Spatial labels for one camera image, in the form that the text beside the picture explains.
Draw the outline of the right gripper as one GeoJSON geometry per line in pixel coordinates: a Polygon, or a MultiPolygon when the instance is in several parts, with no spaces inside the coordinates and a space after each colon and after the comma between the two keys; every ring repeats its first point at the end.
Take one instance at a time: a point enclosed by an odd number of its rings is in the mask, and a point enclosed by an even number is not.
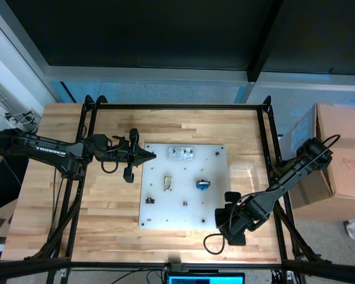
{"type": "MultiPolygon", "coordinates": [[[[241,204],[242,196],[239,192],[226,192],[225,195],[225,208],[230,212],[228,215],[228,228],[227,233],[224,236],[227,240],[229,246],[245,246],[246,245],[246,237],[244,235],[244,231],[240,231],[239,229],[233,229],[233,225],[235,221],[233,220],[235,217],[235,212],[241,204]]],[[[226,222],[226,209],[225,208],[217,208],[215,210],[215,225],[218,229],[223,227],[226,222]]]]}

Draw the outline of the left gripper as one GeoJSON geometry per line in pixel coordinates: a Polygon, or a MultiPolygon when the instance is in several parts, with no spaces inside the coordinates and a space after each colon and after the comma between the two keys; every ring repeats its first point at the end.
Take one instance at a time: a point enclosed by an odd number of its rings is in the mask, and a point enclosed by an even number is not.
{"type": "Polygon", "coordinates": [[[123,178],[126,182],[134,182],[133,167],[155,159],[156,154],[138,146],[139,133],[136,128],[130,130],[129,145],[127,147],[127,167],[124,169],[123,178]]]}

